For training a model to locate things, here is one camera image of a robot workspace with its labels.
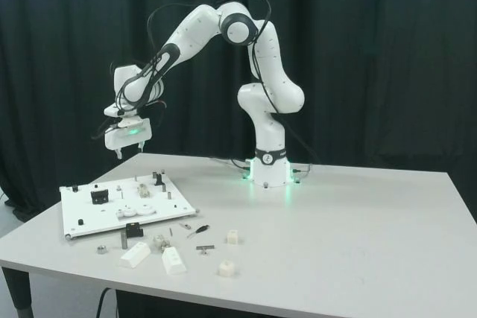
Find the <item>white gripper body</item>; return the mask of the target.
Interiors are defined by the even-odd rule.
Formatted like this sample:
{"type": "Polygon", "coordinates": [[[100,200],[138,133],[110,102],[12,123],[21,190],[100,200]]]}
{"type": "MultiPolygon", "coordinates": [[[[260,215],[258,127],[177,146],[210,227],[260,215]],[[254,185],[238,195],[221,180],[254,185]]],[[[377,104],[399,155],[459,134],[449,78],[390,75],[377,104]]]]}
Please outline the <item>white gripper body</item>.
{"type": "Polygon", "coordinates": [[[145,118],[127,127],[112,126],[104,134],[104,143],[109,150],[119,150],[123,147],[141,144],[151,138],[150,120],[145,118]]]}

